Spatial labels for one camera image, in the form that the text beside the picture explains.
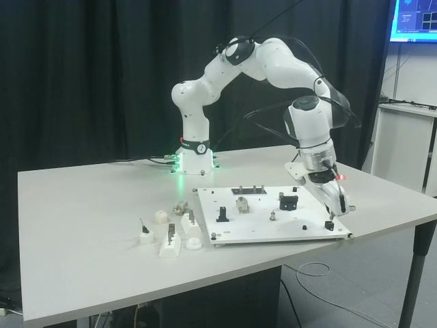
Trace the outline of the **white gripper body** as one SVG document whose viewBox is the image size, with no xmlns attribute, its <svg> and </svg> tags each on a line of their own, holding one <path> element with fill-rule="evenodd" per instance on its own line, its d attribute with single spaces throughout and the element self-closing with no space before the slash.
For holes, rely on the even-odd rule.
<svg viewBox="0 0 437 328">
<path fill-rule="evenodd" d="M 307 182 L 305 188 L 319 200 L 331 217 L 340 217 L 350 212 L 349 199 L 337 180 L 317 184 Z"/>
</svg>

